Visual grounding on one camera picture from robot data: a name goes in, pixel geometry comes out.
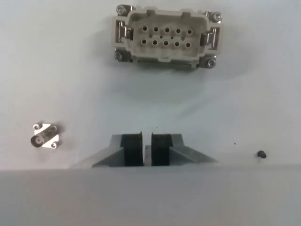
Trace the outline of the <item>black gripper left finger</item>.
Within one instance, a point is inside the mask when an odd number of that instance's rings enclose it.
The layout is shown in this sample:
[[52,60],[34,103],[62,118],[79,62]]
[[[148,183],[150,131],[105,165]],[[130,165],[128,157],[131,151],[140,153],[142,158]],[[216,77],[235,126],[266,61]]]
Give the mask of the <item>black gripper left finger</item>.
[[71,168],[140,167],[143,165],[143,135],[140,132],[112,135],[106,148],[71,165]]

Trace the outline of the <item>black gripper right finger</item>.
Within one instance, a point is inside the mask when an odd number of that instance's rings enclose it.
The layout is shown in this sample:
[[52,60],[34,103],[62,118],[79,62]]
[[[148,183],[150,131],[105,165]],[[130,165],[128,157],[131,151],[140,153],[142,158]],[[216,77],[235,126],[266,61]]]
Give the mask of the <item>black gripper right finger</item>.
[[182,134],[152,134],[150,154],[151,166],[218,163],[216,159],[186,146]]

